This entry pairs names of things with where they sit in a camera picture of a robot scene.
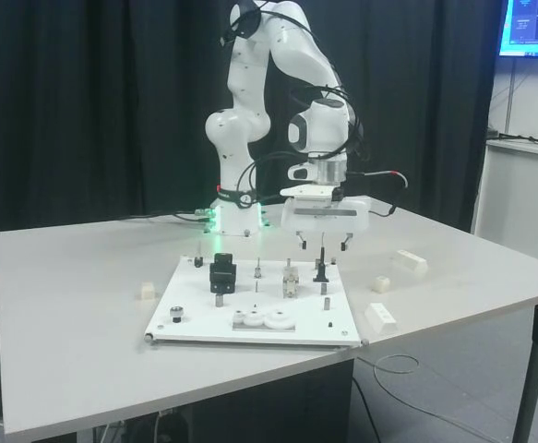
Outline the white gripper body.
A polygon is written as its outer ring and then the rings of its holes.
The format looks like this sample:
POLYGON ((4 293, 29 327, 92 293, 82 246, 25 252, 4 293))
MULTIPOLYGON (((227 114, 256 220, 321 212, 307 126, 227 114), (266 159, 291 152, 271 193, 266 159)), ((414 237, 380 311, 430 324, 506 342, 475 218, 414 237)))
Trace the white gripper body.
POLYGON ((346 197, 341 201, 289 198, 282 214, 281 227, 293 232, 362 232, 369 226, 371 198, 346 197))

